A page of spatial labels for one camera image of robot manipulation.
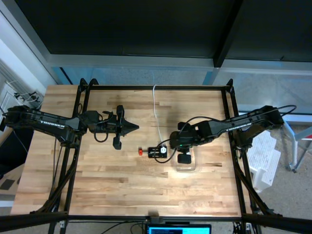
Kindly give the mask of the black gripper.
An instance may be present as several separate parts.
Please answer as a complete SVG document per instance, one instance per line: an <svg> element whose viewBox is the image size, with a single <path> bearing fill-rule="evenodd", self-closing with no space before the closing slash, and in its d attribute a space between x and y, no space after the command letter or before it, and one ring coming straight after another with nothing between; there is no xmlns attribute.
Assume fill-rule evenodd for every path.
<svg viewBox="0 0 312 234"><path fill-rule="evenodd" d="M174 131L170 134L170 148L179 152L177 161L180 164L191 164L190 148L195 144L196 136L188 131Z"/></svg>
<svg viewBox="0 0 312 234"><path fill-rule="evenodd" d="M139 126L128 122L124 119L124 108L122 105L117 106L116 114L109 114L109 120L107 121L107 133L114 133L116 136L113 138L113 147L115 149L121 149L121 130L123 135L127 135L130 132L139 129Z"/></svg>

